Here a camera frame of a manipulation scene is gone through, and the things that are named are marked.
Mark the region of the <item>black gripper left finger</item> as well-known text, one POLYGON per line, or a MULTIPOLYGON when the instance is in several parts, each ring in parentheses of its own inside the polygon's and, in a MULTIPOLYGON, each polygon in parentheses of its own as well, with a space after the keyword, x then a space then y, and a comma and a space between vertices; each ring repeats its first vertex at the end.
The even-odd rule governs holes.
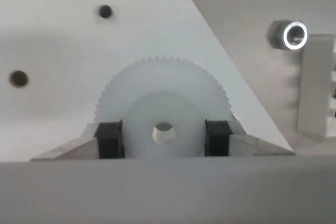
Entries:
POLYGON ((122 121, 90 123, 82 135, 33 160, 123 159, 122 121))

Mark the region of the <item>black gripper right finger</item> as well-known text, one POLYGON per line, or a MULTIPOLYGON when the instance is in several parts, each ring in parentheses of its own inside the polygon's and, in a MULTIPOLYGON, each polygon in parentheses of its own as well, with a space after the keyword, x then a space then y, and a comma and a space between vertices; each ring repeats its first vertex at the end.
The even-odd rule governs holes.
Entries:
POLYGON ((247 134, 238 120, 205 121, 204 155, 227 156, 295 156, 294 151, 247 134))

